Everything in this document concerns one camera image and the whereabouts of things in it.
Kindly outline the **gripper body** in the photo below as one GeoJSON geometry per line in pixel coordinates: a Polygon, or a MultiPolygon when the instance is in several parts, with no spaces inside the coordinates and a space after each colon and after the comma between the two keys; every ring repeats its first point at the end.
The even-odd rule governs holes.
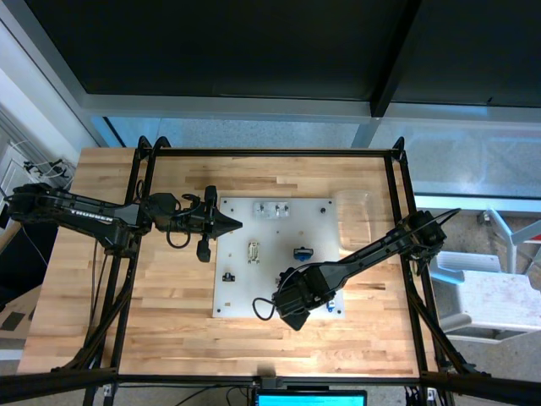
{"type": "Polygon", "coordinates": [[[288,268],[280,273],[274,306],[281,320],[294,331],[301,330],[310,311],[325,303],[323,279],[317,266],[288,268]]]}
{"type": "Polygon", "coordinates": [[[184,233],[187,235],[183,244],[174,244],[170,241],[170,246],[176,250],[186,248],[193,234],[201,236],[197,243],[196,255],[199,261],[208,263],[210,261],[210,240],[216,239],[216,186],[211,185],[205,188],[204,199],[201,200],[195,195],[183,195],[186,200],[191,199],[192,204],[189,209],[182,210],[178,215],[172,218],[170,222],[170,233],[184,233]]]}

